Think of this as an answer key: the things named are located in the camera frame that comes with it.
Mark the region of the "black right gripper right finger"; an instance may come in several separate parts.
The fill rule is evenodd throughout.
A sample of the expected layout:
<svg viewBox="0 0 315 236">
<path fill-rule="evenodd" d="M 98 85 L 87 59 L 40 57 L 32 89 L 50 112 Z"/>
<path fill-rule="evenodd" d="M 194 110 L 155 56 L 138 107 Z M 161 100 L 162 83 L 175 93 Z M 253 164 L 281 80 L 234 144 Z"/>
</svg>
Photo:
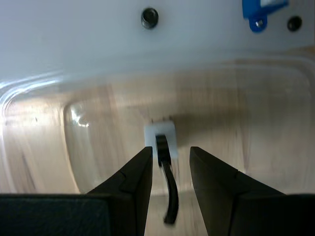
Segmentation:
<svg viewBox="0 0 315 236">
<path fill-rule="evenodd" d="M 313 236 L 315 196 L 286 195 L 191 147 L 193 188 L 210 236 Z"/>
</svg>

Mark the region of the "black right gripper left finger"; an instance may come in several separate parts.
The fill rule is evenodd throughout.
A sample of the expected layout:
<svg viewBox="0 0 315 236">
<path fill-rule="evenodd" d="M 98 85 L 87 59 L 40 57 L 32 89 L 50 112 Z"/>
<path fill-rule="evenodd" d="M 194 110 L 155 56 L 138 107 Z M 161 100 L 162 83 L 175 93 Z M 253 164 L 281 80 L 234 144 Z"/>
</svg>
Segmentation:
<svg viewBox="0 0 315 236">
<path fill-rule="evenodd" d="M 143 148 L 85 194 L 2 194 L 3 236 L 142 236 L 152 188 L 153 150 Z"/>
</svg>

